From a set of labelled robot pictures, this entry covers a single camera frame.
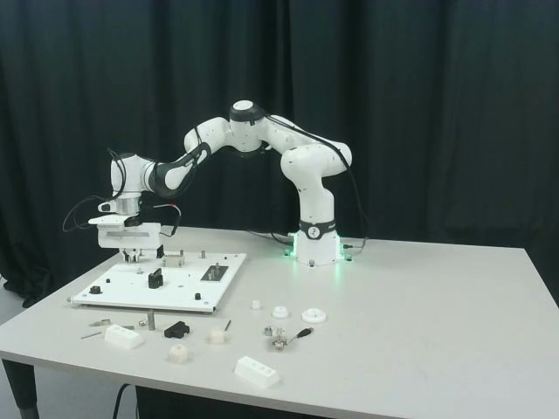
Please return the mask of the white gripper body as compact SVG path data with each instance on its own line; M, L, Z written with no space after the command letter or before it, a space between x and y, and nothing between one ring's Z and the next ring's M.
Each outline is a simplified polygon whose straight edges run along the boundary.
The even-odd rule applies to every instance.
M141 223L137 226L99 225L98 242L101 248L156 250L161 245L161 225Z

